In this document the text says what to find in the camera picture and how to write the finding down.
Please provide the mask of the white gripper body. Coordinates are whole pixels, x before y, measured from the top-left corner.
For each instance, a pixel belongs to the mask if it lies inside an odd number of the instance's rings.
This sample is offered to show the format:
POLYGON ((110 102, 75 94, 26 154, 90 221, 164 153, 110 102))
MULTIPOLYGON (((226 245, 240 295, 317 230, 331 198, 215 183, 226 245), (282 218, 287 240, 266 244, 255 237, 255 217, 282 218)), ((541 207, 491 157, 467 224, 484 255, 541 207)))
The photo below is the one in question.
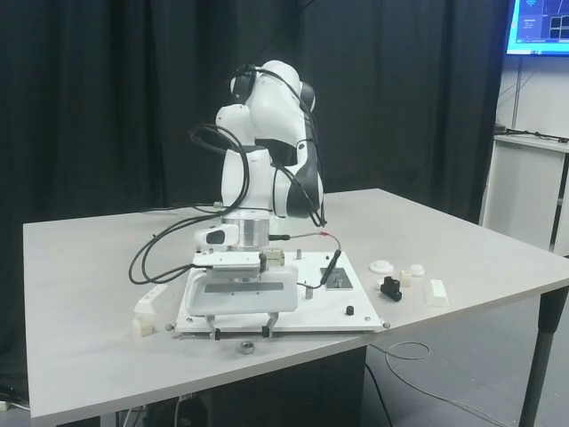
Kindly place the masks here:
POLYGON ((196 273, 188 280, 185 309, 190 315, 294 311, 298 307, 297 280, 295 266, 272 267, 248 279, 196 273))

